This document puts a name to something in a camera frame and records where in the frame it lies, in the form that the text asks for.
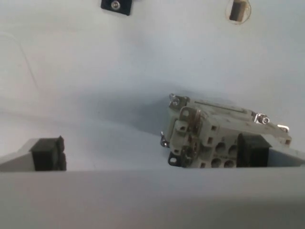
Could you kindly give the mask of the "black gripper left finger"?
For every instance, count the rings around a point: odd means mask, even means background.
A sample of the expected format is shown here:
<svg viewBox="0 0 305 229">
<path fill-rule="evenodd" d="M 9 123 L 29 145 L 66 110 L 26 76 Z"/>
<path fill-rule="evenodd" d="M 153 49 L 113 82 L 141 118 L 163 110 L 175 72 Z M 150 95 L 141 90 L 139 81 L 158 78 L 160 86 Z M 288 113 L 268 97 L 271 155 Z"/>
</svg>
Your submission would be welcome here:
<svg viewBox="0 0 305 229">
<path fill-rule="evenodd" d="M 32 138 L 19 150 L 0 157 L 1 171 L 66 171 L 62 136 Z"/>
</svg>

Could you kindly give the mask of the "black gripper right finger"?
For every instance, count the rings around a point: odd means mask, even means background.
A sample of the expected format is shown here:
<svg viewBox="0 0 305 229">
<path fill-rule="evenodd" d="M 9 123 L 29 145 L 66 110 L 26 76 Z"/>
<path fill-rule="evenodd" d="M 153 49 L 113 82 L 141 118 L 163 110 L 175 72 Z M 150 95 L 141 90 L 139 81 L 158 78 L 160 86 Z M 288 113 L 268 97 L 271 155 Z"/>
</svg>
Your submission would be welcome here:
<svg viewBox="0 0 305 229">
<path fill-rule="evenodd" d="M 304 167 L 305 153 L 282 144 L 272 135 L 239 134 L 238 167 Z"/>
</svg>

